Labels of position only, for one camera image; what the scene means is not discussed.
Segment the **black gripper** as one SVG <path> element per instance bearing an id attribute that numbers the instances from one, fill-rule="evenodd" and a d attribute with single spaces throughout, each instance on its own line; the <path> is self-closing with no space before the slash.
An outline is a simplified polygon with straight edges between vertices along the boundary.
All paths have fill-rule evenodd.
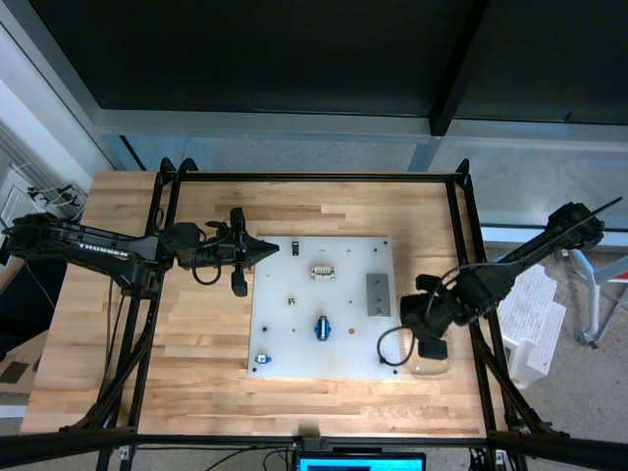
<path id="1" fill-rule="evenodd" d="M 453 293 L 456 279 L 444 281 L 432 275 L 416 279 L 418 290 L 424 294 L 409 294 L 400 299 L 402 325 L 418 339 L 419 356 L 429 360 L 446 360 L 444 335 L 451 323 L 457 322 L 463 307 Z M 418 309 L 418 316 L 413 315 Z"/>
<path id="2" fill-rule="evenodd" d="M 244 276 L 244 268 L 247 265 L 247 247 L 245 238 L 245 218 L 241 207 L 230 212 L 230 222 L 209 221 L 205 224 L 215 230 L 215 235 L 206 238 L 195 252 L 195 268 L 212 267 L 217 270 L 216 276 L 211 281 L 203 281 L 198 275 L 195 280 L 202 286 L 215 285 L 222 276 L 224 266 L 233 266 L 231 275 L 232 292 L 237 297 L 248 295 L 248 284 Z M 272 242 L 248 237 L 248 268 L 252 268 L 262 260 L 278 253 L 280 247 Z"/>

